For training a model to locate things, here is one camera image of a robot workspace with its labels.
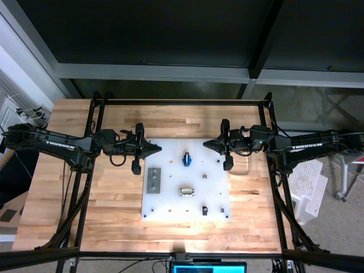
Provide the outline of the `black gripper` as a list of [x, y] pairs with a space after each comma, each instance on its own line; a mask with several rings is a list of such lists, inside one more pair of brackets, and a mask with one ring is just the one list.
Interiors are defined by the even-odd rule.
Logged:
[[141, 174], [142, 168], [140, 166], [140, 160], [143, 159], [143, 157], [148, 157], [162, 151], [160, 146], [145, 139], [143, 140], [143, 137], [144, 126], [142, 123], [137, 123], [135, 126], [135, 134], [132, 135], [131, 140], [124, 146], [125, 155], [134, 156], [134, 160], [131, 162], [131, 170], [134, 175]]
[[224, 171], [230, 171], [234, 167], [232, 152], [243, 158], [253, 153], [251, 145], [248, 144], [248, 137], [243, 136], [241, 130], [231, 130], [228, 119], [223, 119], [221, 122], [221, 135], [205, 141], [203, 146], [225, 156]]

